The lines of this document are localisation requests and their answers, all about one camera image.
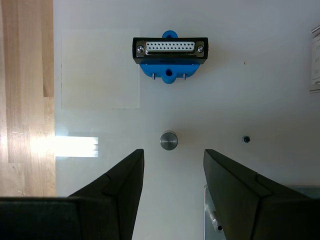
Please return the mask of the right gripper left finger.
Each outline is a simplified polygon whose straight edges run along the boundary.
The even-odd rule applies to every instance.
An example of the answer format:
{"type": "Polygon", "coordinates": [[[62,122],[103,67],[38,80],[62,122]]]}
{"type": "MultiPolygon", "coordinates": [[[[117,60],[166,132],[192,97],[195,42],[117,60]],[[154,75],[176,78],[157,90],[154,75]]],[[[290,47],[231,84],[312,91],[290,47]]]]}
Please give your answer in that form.
{"type": "Polygon", "coordinates": [[[130,240],[143,189],[137,149],[67,197],[2,197],[3,240],[130,240]]]}

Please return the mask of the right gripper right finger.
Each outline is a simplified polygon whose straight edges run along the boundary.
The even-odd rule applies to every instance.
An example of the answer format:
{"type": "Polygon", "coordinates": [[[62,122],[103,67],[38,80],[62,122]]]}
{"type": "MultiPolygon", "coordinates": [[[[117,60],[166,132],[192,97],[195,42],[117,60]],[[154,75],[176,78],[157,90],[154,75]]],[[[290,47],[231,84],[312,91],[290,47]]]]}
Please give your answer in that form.
{"type": "Polygon", "coordinates": [[[318,240],[320,200],[206,149],[203,168],[228,240],[318,240]]]}

